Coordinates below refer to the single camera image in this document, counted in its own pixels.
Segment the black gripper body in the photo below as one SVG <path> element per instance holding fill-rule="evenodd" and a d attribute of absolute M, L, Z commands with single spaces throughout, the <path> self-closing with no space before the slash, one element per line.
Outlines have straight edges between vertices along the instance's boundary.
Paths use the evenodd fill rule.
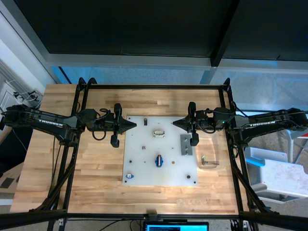
<path fill-rule="evenodd" d="M 192 134 L 190 139 L 191 146 L 197 146 L 199 143 L 199 135 L 197 134 L 197 129 L 203 131 L 206 134 L 213 134 L 213 130 L 207 130 L 202 127 L 201 120 L 204 118 L 207 120 L 207 116 L 204 110 L 197 111 L 196 104 L 194 102 L 190 102 L 188 106 L 188 118 L 189 118 L 189 129 L 188 133 Z"/>
<path fill-rule="evenodd" d="M 104 117 L 103 123 L 103 131 L 105 133 L 112 132 L 110 144 L 112 147 L 119 147 L 119 139 L 118 134 L 120 133 L 122 119 L 122 107 L 119 103 L 114 105 L 114 112 L 108 112 L 108 114 Z"/>

